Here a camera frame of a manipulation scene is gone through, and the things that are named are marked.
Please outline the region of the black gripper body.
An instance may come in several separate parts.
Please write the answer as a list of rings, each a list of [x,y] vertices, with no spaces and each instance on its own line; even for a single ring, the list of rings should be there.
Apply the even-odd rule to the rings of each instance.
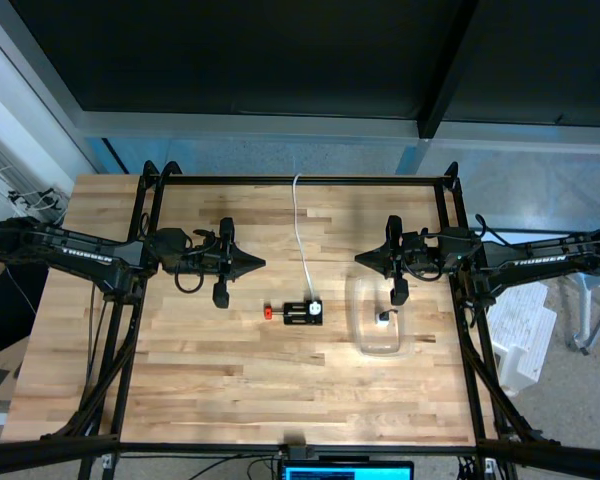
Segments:
[[[393,280],[390,301],[392,305],[404,305],[409,298],[405,273],[424,282],[435,280],[435,261],[430,258],[426,244],[429,231],[424,228],[404,233],[401,218],[390,215],[385,233],[389,246],[387,274]]]
[[[196,265],[199,272],[217,277],[212,291],[212,300],[217,308],[229,307],[227,282],[230,280],[233,265],[234,234],[233,219],[222,218],[218,234],[213,231],[204,234],[201,252],[197,255]]]

